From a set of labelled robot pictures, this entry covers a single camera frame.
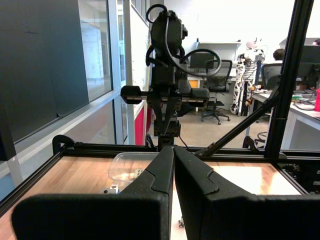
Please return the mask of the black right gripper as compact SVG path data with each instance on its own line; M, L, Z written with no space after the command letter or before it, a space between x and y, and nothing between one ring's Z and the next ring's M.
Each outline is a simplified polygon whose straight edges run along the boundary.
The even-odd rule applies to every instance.
M187 79L187 74L174 67L154 66L151 71L151 83L148 90L142 90L137 85L122 87L120 96L125 103L137 105L146 101L155 113L155 126L159 134L166 134L171 117L182 104L191 107L204 107L210 99L209 90L206 88L192 88ZM166 105L163 122L161 106Z

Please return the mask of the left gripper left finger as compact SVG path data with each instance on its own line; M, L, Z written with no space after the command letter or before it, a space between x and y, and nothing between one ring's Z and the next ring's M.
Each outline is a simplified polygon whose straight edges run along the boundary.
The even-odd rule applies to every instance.
M119 194L37 194L13 209L19 240L168 240L174 151L164 147Z

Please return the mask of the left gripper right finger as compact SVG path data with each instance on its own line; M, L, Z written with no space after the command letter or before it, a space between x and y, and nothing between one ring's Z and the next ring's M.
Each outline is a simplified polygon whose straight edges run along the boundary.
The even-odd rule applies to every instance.
M317 240L318 195L256 195L176 146L175 186L190 240Z

